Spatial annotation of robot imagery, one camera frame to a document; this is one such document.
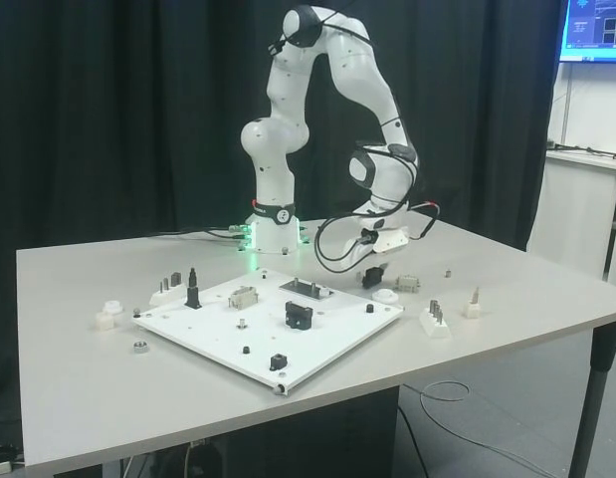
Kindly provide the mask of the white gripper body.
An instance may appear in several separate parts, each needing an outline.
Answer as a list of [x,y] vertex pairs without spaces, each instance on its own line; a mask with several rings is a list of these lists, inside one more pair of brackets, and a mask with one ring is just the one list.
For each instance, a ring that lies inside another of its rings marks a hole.
[[332,270],[336,273],[361,273],[372,268],[386,270],[388,258],[374,251],[375,244],[360,239],[348,240],[339,255],[339,260],[333,262]]

